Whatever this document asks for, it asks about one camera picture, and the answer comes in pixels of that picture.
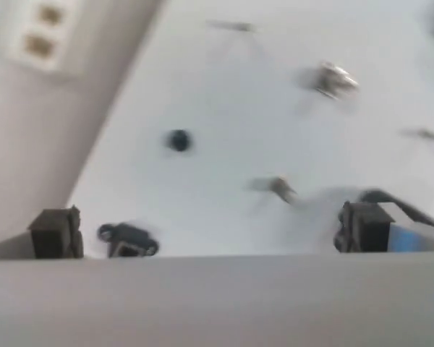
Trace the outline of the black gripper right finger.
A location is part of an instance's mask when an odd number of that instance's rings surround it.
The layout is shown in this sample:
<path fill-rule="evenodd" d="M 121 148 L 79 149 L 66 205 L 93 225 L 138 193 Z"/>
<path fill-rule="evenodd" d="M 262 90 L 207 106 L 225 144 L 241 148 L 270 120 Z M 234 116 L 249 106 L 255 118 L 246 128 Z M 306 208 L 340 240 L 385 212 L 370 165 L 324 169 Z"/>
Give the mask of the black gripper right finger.
<path fill-rule="evenodd" d="M 393 202 L 345 202 L 334 245 L 342 253 L 434 252 L 434 226 Z"/>

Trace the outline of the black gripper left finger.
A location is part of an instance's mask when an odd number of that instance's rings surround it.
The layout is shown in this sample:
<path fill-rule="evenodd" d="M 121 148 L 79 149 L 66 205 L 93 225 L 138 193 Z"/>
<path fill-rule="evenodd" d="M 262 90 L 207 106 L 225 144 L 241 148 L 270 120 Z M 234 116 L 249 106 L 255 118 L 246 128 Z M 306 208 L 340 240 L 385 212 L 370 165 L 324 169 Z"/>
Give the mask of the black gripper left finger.
<path fill-rule="evenodd" d="M 44 209 L 24 232 L 0 241 L 0 260 L 82 259 L 80 222 L 74 205 Z"/>

